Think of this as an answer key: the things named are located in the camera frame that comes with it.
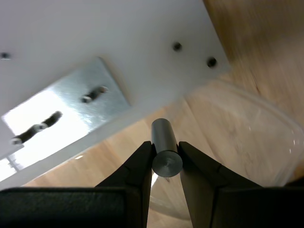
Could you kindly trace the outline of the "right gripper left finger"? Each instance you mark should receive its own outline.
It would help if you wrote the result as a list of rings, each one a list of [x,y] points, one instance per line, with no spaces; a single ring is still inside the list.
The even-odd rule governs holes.
[[[144,228],[152,181],[153,146],[144,142],[92,188],[19,187],[0,193],[3,228]]]

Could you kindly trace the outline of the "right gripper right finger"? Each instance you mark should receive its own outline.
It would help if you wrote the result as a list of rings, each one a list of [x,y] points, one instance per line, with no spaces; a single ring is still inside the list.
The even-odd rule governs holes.
[[[304,180],[262,187],[187,142],[180,179],[195,228],[302,228]]]

